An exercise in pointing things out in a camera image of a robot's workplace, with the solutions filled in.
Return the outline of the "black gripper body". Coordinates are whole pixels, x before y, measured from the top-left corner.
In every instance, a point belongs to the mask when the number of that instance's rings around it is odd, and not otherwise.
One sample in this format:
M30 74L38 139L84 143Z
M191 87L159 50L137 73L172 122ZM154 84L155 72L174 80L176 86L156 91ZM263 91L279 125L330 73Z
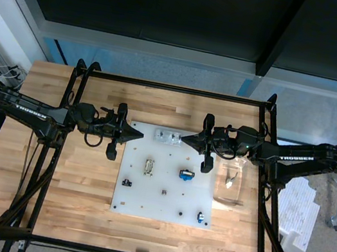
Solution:
M100 118L100 125L98 134L100 137L100 143L104 138L110 138L111 142L108 143L106 148L106 158L115 160L117 156L116 146L120 142L120 135L122 134L123 121L127 117L128 106L126 103L120 103L117 112L112 109L101 107L106 116Z
M203 131L206 133L203 162L201 163L201 173L207 174L214 168L214 158L211 153L216 154L221 159L226 159L224 145L228 140L225 127L215 127L215 116L213 114L207 114L205 116L205 123Z

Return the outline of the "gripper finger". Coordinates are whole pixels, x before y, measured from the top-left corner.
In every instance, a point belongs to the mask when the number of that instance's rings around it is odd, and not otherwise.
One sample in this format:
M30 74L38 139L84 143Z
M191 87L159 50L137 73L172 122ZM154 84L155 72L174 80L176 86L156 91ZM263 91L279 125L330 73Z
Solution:
M142 139L144 136L140 134L129 134L129 133L122 133L121 144L130 142L131 140L138 140Z
M205 138L206 138L205 135L206 135L205 131L201 131L198 134L183 136L182 139L184 139L184 140L191 140L191 141L198 141L198 142L204 142Z
M182 138L181 141L185 143L186 145L188 145L190 148L193 148L195 151L197 151L197 153L199 154L204 153L205 144L202 141L198 142L198 141L193 141L191 139L184 139L184 138Z
M135 129L134 127L131 127L127 120L124 121L123 132L143 136L143 133Z

